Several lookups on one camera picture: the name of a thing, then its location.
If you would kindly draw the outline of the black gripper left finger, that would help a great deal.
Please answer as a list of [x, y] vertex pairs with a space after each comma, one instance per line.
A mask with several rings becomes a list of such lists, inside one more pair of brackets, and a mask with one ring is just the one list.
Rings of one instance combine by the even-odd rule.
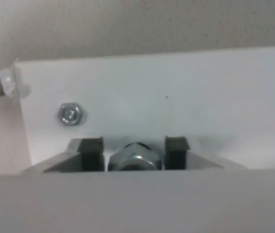
[[44, 172], [99, 172], [105, 170], [103, 138], [72, 139], [67, 150], [48, 161]]

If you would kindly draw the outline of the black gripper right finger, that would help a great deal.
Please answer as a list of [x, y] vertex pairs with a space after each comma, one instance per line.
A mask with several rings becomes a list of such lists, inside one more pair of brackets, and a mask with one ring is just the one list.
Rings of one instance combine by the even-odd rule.
[[165, 137], [165, 170], [223, 169], [223, 166], [190, 150], [186, 137]]

